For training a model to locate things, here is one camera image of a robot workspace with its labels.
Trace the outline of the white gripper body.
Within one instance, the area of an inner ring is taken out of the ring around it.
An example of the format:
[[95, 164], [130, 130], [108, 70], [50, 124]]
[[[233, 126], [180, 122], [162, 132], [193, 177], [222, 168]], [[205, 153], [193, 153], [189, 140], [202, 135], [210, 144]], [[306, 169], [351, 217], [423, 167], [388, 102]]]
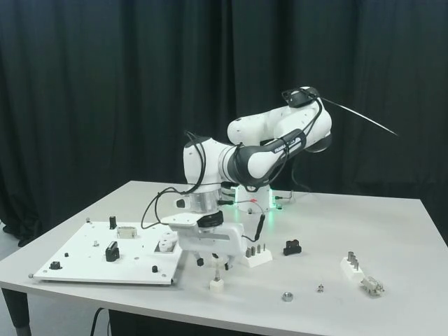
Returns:
[[241, 223], [224, 223], [210, 230], [184, 227], [177, 230], [177, 235], [184, 251], [234, 257], [244, 254], [244, 226]]

